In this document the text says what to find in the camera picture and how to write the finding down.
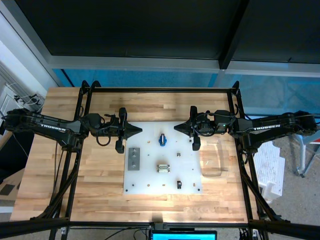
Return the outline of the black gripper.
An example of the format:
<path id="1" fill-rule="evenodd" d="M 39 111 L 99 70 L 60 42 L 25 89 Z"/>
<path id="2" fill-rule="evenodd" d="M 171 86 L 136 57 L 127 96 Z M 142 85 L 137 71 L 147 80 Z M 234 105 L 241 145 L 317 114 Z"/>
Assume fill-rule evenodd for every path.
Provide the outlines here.
<path id="1" fill-rule="evenodd" d="M 121 107 L 118 117 L 114 119 L 114 123 L 110 127 L 110 131 L 112 137 L 118 137 L 118 140 L 115 142 L 115 150 L 117 153 L 124 153 L 123 140 L 141 133 L 142 129 L 127 122 L 127 110 L 125 107 Z"/>
<path id="2" fill-rule="evenodd" d="M 193 137 L 193 151 L 198 151 L 201 147 L 200 136 L 206 137 L 209 134 L 208 113 L 208 110 L 206 112 L 198 113 L 197 107 L 191 106 L 190 119 L 188 119 L 186 122 L 174 126 L 174 130 L 185 134 L 188 137 Z"/>

